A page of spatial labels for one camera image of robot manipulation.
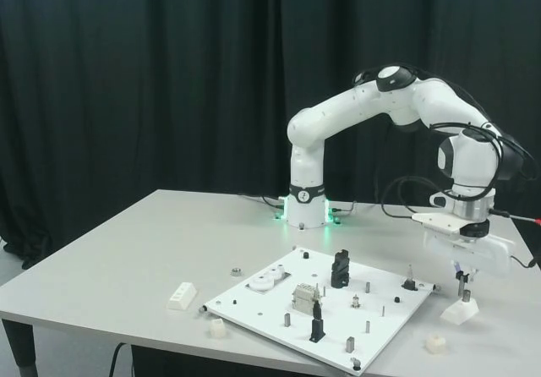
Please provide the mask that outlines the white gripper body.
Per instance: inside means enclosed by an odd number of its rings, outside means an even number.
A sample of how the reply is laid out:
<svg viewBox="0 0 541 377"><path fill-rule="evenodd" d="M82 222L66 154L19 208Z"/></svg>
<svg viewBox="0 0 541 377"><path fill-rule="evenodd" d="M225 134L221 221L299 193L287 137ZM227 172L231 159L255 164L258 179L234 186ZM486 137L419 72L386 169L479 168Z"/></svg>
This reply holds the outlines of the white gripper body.
<svg viewBox="0 0 541 377"><path fill-rule="evenodd" d="M511 256L515 253L513 241L492 234L466 240L427 230L424 234L424 247L461 267L491 275L507 275L511 270Z"/></svg>

